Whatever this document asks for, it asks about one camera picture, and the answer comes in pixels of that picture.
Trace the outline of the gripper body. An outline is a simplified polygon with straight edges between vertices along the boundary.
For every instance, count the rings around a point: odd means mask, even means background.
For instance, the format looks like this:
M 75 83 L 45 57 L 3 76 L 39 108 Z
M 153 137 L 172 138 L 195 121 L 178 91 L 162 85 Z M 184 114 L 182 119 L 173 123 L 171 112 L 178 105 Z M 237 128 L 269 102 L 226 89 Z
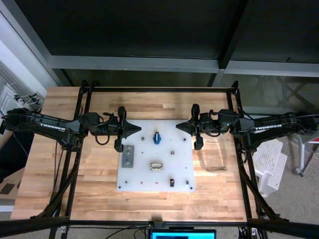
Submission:
M 193 119 L 193 136 L 195 136 L 194 149 L 201 150 L 204 146 L 203 137 L 201 133 L 203 131 L 203 127 L 206 123 L 210 123 L 211 117 L 209 113 L 200 113 L 200 107 L 198 104 L 193 104 L 191 108 L 191 115 Z
M 122 138 L 124 137 L 124 121 L 126 119 L 127 112 L 124 106 L 118 108 L 118 115 L 113 116 L 109 123 L 110 135 L 115 135 L 117 139 L 114 142 L 114 149 L 117 152 L 123 152 L 124 146 L 122 145 Z

